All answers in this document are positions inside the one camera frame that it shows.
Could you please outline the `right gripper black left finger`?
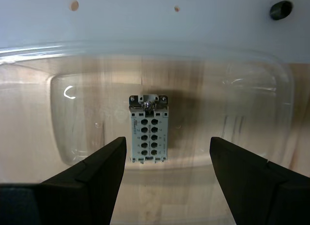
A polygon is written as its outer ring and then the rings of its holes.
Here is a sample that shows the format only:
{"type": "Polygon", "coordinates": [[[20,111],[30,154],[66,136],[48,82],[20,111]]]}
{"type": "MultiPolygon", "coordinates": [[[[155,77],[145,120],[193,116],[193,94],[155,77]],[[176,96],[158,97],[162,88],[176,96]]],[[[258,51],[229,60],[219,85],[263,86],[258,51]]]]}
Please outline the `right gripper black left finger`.
{"type": "Polygon", "coordinates": [[[108,225],[124,175],[126,138],[38,184],[0,185],[2,225],[108,225]]]}

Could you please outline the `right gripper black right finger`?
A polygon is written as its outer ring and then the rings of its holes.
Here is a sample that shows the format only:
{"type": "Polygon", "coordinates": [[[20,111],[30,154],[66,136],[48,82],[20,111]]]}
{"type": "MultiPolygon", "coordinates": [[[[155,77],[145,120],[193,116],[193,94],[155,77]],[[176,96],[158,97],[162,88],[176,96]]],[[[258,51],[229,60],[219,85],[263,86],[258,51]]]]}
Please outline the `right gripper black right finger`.
{"type": "Polygon", "coordinates": [[[212,137],[215,175],[238,225],[308,225],[310,179],[220,137],[212,137]]]}

